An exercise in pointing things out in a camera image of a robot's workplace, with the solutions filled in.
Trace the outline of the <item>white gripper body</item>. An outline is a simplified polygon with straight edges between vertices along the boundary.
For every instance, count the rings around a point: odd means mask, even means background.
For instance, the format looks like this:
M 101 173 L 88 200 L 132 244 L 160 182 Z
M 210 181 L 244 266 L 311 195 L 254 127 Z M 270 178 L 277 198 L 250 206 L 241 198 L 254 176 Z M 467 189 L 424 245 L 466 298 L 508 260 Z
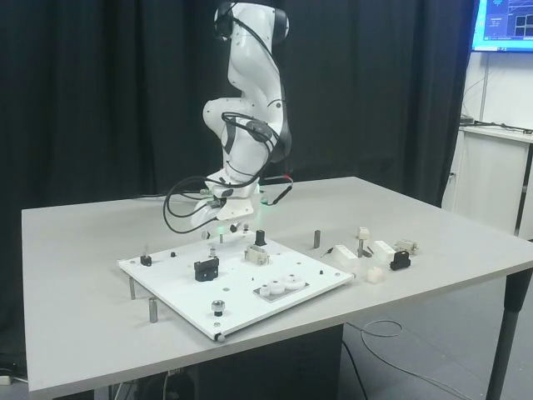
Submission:
M 234 223 L 254 214 L 250 198 L 216 198 L 200 200 L 192 211 L 192 227 L 201 228 L 209 223 Z

